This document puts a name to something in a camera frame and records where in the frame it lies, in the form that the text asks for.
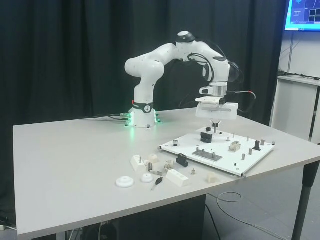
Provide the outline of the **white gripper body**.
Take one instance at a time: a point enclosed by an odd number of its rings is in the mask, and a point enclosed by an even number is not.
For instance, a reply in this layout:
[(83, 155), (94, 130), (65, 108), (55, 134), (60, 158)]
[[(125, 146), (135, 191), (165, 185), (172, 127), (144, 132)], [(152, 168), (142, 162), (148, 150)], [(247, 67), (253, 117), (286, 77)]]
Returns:
[(223, 105), (201, 102), (196, 108), (195, 115), (206, 119), (236, 119), (238, 103), (227, 102)]

